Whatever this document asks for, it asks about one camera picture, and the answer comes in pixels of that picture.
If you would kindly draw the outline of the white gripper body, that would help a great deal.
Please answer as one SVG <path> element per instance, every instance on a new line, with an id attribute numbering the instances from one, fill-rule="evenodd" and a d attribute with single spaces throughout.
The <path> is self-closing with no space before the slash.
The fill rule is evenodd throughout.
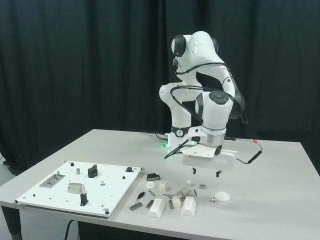
<path id="1" fill-rule="evenodd" d="M 219 155 L 213 157 L 183 155 L 182 164 L 192 168 L 206 168 L 221 171 L 232 171 L 235 166 L 236 152 L 222 150 Z"/>

